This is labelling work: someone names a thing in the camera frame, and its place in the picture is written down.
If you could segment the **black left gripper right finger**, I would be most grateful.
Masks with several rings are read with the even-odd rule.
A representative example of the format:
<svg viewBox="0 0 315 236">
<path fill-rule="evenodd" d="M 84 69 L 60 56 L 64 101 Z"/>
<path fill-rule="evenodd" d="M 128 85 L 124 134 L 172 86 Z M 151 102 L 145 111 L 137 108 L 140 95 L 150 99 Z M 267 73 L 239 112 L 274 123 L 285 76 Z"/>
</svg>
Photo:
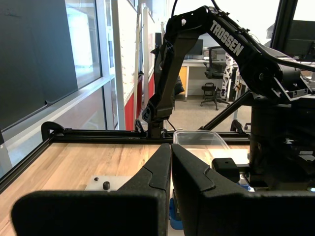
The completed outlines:
<svg viewBox="0 0 315 236">
<path fill-rule="evenodd" d="M 312 236 L 315 195 L 249 192 L 172 145 L 172 179 L 187 236 Z"/>
</svg>

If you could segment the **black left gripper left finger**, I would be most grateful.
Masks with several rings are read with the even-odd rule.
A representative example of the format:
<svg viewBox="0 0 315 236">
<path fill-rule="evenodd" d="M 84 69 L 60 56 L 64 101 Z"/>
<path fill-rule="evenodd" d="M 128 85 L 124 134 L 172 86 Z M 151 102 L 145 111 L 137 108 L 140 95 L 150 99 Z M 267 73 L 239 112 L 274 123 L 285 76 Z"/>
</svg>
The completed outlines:
<svg viewBox="0 0 315 236">
<path fill-rule="evenodd" d="M 13 205 L 19 236 L 165 236 L 171 148 L 162 144 L 116 191 L 36 191 Z"/>
</svg>

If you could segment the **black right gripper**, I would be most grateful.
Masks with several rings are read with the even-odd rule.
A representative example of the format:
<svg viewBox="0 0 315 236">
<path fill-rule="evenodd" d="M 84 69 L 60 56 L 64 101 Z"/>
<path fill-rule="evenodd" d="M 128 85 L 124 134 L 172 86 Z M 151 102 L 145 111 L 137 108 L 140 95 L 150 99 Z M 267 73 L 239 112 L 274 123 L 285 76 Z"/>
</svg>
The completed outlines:
<svg viewBox="0 0 315 236">
<path fill-rule="evenodd" d="M 300 98 L 278 105 L 247 98 L 237 105 L 252 108 L 249 163 L 239 167 L 230 159 L 216 158 L 212 168 L 237 182 L 246 175 L 254 188 L 310 191 L 315 186 L 315 100 Z"/>
</svg>

